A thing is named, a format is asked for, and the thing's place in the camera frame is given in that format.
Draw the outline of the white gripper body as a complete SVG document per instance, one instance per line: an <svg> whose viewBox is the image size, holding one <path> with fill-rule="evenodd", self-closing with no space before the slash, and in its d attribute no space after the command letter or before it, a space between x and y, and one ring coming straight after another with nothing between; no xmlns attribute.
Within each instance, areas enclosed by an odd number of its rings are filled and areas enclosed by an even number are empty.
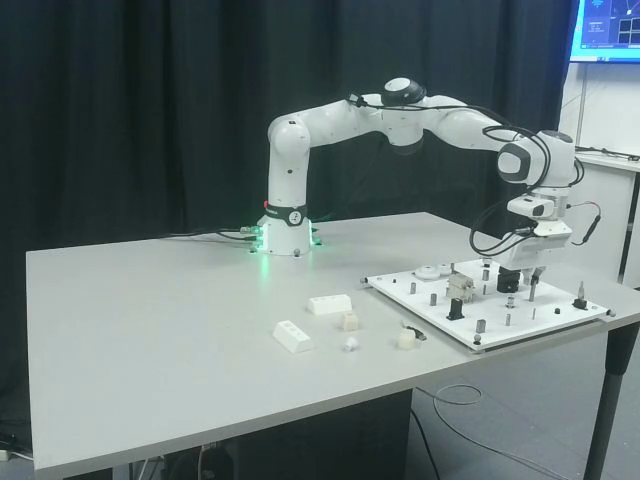
<svg viewBox="0 0 640 480"><path fill-rule="evenodd" d="M501 255L501 266L508 270L549 267L563 258L569 238L562 234L527 239Z"/></svg>

